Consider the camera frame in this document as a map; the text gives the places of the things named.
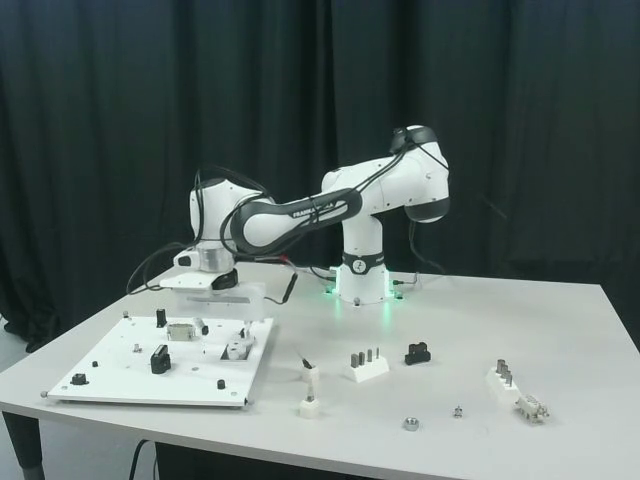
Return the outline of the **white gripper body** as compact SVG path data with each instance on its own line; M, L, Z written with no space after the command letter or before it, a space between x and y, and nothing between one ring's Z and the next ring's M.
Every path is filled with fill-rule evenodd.
M265 318L265 284L240 282L225 290L175 289L180 315L197 318L261 321Z

